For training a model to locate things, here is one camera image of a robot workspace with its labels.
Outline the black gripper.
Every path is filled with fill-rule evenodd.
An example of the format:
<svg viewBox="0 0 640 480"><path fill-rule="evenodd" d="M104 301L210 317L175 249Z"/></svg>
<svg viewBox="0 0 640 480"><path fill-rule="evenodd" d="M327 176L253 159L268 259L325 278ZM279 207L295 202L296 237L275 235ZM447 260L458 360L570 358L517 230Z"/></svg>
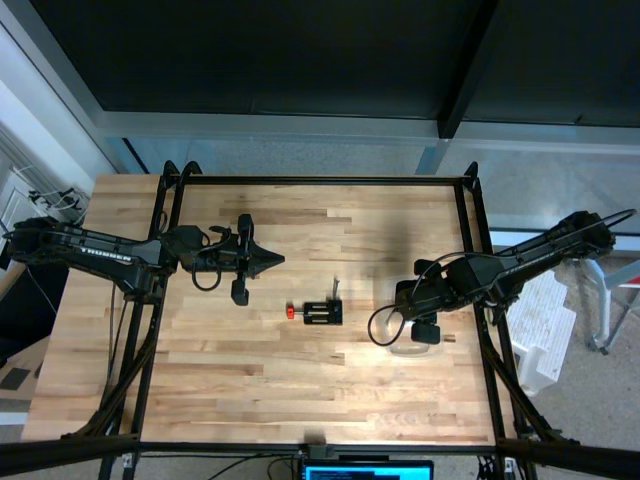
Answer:
<svg viewBox="0 0 640 480"><path fill-rule="evenodd" d="M238 218L236 234L229 228L212 227L213 231L222 234L220 241L212 245L206 253L207 261L216 273L216 281L206 291L213 291L221 283L223 273L235 273L236 279L231 283L231 298L238 306L247 306L249 291L246 279L249 277L249 263L251 258L251 242L253 241L254 223L250 214L242 214ZM256 278L263 272L279 266L285 262L281 254L267 250L252 242L252 256L258 260L252 263L252 277Z"/></svg>
<svg viewBox="0 0 640 480"><path fill-rule="evenodd" d="M441 334L440 327L437 325L437 313L442 311L450 300L450 288L443 272L443 266L435 261L419 259L414 263L414 273L418 279L410 295L413 342L440 343Z"/></svg>

